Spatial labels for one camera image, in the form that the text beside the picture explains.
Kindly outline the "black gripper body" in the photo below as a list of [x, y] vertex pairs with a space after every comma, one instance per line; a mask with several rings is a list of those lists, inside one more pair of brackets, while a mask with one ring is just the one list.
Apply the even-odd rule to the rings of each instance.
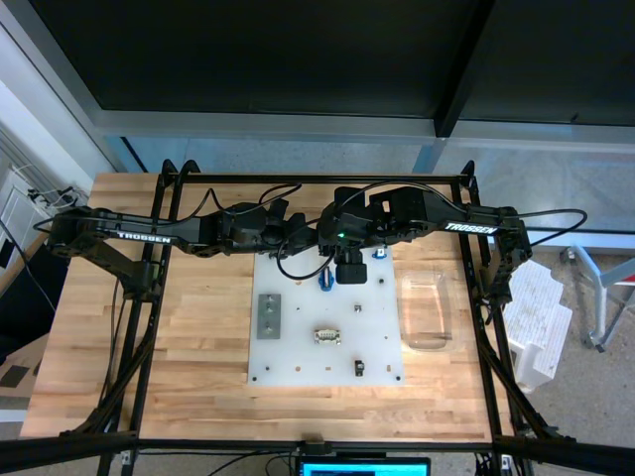
[[318, 253], [334, 261], [362, 261], [362, 249], [376, 227], [377, 212], [355, 200], [332, 202], [317, 222]]
[[299, 227], [299, 213], [292, 213], [286, 218], [289, 201], [283, 198], [274, 200], [267, 211], [265, 242], [270, 247], [268, 257], [273, 259], [283, 240]]

